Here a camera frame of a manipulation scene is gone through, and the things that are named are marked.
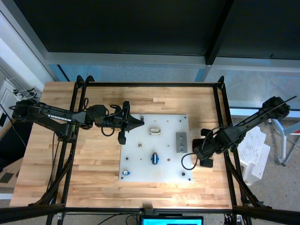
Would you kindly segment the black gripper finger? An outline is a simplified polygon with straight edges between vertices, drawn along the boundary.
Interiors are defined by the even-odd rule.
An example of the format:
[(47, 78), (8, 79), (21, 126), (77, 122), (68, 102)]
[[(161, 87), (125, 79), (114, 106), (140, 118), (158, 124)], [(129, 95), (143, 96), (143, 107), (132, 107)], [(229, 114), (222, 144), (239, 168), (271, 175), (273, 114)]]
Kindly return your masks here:
[(133, 123), (133, 124), (128, 124), (128, 132), (131, 130), (143, 126), (144, 123)]
[(132, 124), (144, 124), (144, 121), (143, 120), (139, 120), (135, 117), (133, 117), (131, 114), (129, 115), (129, 123), (132, 123)]

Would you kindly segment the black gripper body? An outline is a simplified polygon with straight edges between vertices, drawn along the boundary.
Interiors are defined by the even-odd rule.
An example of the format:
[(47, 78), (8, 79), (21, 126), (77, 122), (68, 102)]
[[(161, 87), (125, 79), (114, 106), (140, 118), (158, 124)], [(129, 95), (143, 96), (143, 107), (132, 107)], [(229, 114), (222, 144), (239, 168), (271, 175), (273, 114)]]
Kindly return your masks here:
[[(110, 105), (110, 108), (114, 109), (114, 113), (108, 114), (104, 117), (101, 124), (101, 132), (104, 136), (112, 136), (116, 128), (120, 129), (118, 134), (118, 142), (121, 145), (126, 144), (125, 132), (128, 131), (129, 114), (130, 114), (130, 103), (129, 101), (123, 102), (123, 108), (119, 105)], [(103, 128), (111, 128), (112, 133), (106, 134)]]
[(201, 145), (201, 159), (200, 159), (200, 166), (206, 168), (213, 167), (213, 159), (211, 157), (216, 153), (219, 154), (223, 147), (221, 141), (221, 132), (223, 131), (220, 128), (216, 133), (214, 133), (216, 128), (209, 130), (209, 129), (202, 129), (201, 135), (205, 136), (204, 141)]

